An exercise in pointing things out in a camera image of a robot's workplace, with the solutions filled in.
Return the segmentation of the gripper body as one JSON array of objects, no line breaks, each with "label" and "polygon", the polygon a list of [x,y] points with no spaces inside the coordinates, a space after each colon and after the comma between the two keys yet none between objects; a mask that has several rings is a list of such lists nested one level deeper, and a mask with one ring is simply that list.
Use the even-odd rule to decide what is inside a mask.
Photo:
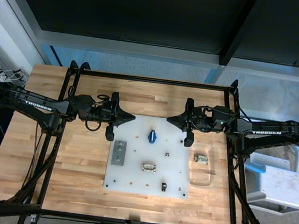
[{"label": "gripper body", "polygon": [[112,93],[111,97],[108,95],[98,95],[100,104],[98,106],[98,114],[96,120],[102,124],[108,123],[106,127],[105,137],[107,141],[112,142],[114,140],[114,125],[116,121],[116,115],[119,106],[119,93]]},{"label": "gripper body", "polygon": [[185,119],[183,132],[186,132],[184,147],[190,147],[194,143],[193,130],[205,132],[205,108],[194,106],[194,99],[188,98],[185,104]]}]

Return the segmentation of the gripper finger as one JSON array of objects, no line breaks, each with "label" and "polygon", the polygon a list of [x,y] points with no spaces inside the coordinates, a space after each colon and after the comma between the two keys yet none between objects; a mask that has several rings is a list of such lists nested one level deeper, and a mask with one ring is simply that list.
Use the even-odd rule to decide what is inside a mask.
[{"label": "gripper finger", "polygon": [[127,113],[126,111],[122,110],[121,108],[119,108],[119,115],[118,115],[118,117],[135,119],[134,115],[132,115],[130,113]]},{"label": "gripper finger", "polygon": [[176,116],[172,116],[172,117],[168,117],[166,120],[168,122],[177,122],[177,123],[183,123],[183,115],[176,115]]},{"label": "gripper finger", "polygon": [[176,126],[179,130],[182,130],[183,128],[183,122],[173,119],[167,119],[168,123],[172,124],[173,126]]},{"label": "gripper finger", "polygon": [[118,124],[117,126],[119,127],[120,125],[123,125],[124,123],[127,123],[127,122],[131,122],[131,121],[134,121],[136,118],[135,117],[120,117],[118,116]]}]

